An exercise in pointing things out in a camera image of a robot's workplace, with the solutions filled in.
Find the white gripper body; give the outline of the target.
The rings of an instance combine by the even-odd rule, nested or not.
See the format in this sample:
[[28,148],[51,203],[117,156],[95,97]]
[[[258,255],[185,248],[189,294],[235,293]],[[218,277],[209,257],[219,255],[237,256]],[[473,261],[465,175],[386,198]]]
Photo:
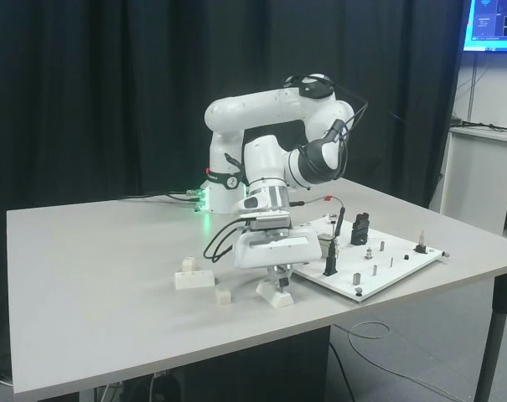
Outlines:
[[248,231],[233,246],[233,263],[237,269],[302,264],[318,260],[321,255],[317,233],[310,226]]

